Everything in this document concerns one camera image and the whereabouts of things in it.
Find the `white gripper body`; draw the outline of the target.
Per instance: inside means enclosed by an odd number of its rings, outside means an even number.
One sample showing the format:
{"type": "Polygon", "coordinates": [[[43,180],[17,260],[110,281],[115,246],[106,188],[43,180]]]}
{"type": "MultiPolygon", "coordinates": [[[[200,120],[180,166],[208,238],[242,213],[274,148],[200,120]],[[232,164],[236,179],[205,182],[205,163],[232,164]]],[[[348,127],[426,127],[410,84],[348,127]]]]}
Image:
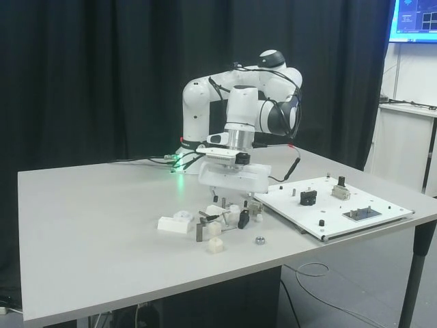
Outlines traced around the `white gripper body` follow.
{"type": "Polygon", "coordinates": [[[205,162],[199,170],[200,184],[238,191],[267,191],[270,165],[249,164],[230,167],[205,162]]]}

